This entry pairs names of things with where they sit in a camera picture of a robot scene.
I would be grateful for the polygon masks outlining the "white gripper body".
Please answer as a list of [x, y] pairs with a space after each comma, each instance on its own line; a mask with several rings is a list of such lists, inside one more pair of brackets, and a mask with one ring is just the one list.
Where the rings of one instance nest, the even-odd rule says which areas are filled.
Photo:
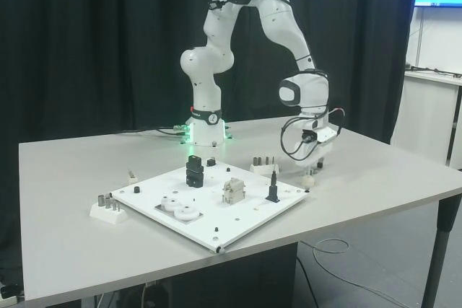
[[293, 148], [296, 151], [293, 154], [295, 164], [303, 169], [316, 166], [319, 160], [332, 150], [333, 145], [333, 141], [324, 143], [310, 142], [308, 144], [302, 144], [301, 141], [298, 141]]

